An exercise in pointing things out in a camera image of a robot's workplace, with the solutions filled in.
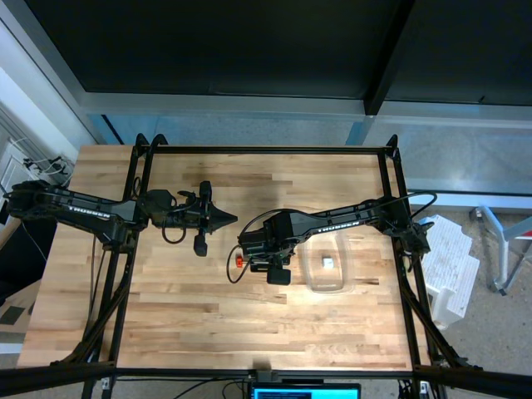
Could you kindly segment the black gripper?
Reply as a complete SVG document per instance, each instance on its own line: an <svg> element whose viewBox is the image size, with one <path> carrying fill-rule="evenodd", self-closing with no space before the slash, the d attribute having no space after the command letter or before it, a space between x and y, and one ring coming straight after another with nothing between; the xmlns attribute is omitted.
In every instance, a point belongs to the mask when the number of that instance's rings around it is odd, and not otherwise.
<svg viewBox="0 0 532 399"><path fill-rule="evenodd" d="M218 209L212 200L212 186L209 181L202 181L199 184L199 194L180 190L178 195L186 198L183 204L178 206L180 225L184 229L196 229L194 237L194 252L197 256L206 256L208 245L206 234L215 232L225 226L238 221L237 216Z"/></svg>
<svg viewBox="0 0 532 399"><path fill-rule="evenodd" d="M293 256L291 244L282 245L280 248L268 251L249 252L250 271L252 273L265 273L268 284L289 285L291 271L287 269Z"/></svg>

